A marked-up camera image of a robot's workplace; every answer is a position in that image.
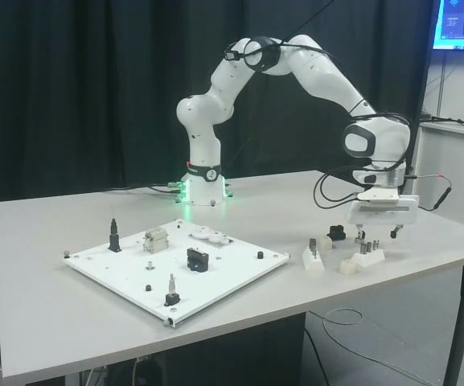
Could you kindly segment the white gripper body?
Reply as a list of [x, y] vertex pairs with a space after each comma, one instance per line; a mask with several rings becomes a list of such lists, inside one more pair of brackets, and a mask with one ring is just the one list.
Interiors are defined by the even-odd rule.
[[397, 203], [355, 201], [348, 209], [347, 222], [354, 225], [414, 224], [419, 203], [418, 195], [402, 195]]

